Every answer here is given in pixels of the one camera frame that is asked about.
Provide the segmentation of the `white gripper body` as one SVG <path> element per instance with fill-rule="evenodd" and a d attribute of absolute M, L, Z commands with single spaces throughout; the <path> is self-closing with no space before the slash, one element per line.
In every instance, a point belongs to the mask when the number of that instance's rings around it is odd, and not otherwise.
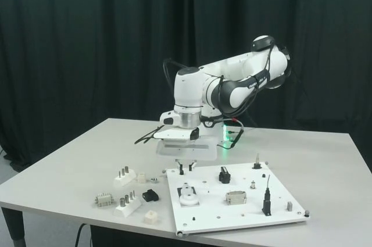
<path fill-rule="evenodd" d="M 215 160 L 217 146 L 214 139 L 195 141 L 161 140 L 156 147 L 158 156 L 181 160 Z"/>

